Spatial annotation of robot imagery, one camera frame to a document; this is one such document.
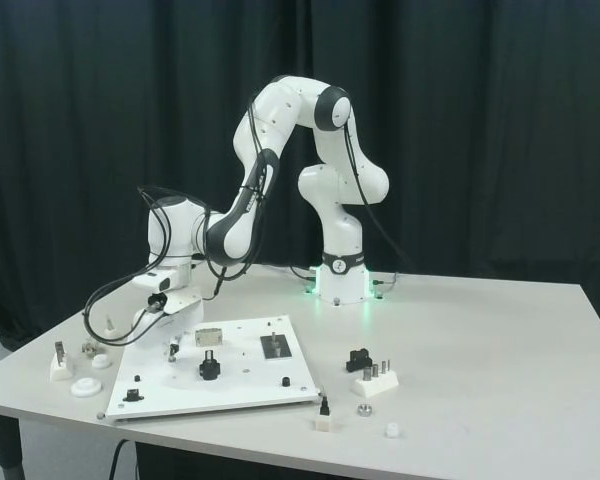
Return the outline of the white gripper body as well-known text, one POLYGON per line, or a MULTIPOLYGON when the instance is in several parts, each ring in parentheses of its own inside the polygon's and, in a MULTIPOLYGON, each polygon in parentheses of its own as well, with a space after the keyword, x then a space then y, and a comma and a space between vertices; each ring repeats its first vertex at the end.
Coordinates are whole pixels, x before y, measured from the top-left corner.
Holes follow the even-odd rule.
POLYGON ((199 299, 173 314, 149 306, 134 316, 131 343, 136 346, 169 345, 173 337, 191 332, 203 316, 203 302, 199 299))

